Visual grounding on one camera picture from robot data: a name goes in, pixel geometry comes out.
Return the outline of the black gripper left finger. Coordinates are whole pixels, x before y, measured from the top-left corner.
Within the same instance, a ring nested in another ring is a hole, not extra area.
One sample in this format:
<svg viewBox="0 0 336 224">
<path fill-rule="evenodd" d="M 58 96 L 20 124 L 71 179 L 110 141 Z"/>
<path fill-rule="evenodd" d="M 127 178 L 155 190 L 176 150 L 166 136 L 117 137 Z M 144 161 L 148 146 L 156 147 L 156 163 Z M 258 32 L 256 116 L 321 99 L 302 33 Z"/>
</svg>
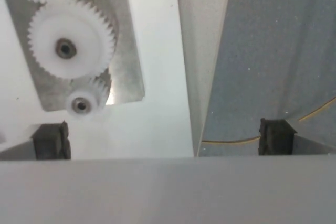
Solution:
<svg viewBox="0 0 336 224">
<path fill-rule="evenodd" d="M 2 161 L 71 160 L 69 126 L 60 123 L 35 124 L 17 137 L 1 143 Z"/>
</svg>

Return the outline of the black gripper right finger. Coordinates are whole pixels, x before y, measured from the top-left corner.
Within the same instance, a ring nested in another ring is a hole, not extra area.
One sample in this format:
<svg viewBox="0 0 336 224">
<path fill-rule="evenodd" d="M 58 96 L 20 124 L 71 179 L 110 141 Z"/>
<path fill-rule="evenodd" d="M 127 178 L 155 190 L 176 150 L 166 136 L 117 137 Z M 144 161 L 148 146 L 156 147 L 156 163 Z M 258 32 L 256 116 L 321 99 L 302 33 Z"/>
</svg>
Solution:
<svg viewBox="0 0 336 224">
<path fill-rule="evenodd" d="M 285 119 L 260 120 L 259 155 L 334 155 L 335 144 L 312 129 Z"/>
</svg>

